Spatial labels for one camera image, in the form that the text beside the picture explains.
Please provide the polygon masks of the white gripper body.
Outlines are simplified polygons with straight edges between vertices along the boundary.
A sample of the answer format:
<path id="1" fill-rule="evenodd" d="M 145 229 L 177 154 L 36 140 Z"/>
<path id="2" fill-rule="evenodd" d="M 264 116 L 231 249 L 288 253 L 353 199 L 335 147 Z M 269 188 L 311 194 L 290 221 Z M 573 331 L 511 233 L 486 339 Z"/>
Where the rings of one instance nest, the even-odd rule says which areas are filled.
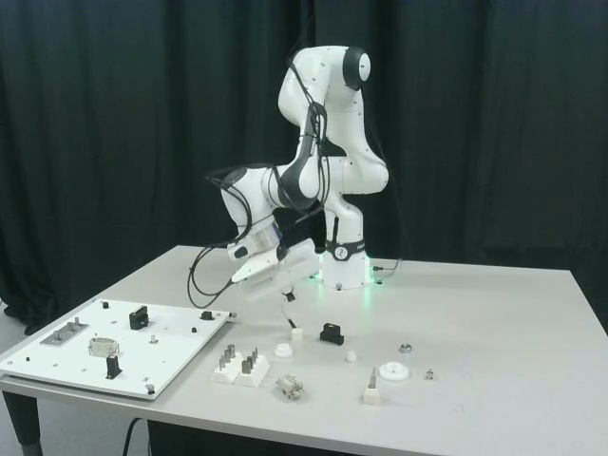
<path id="1" fill-rule="evenodd" d="M 271 293 L 290 291 L 300 279 L 319 271 L 319 257 L 311 239 L 305 239 L 287 249 L 284 258 L 279 248 L 251 256 L 239 268 L 239 288 L 250 301 Z"/>

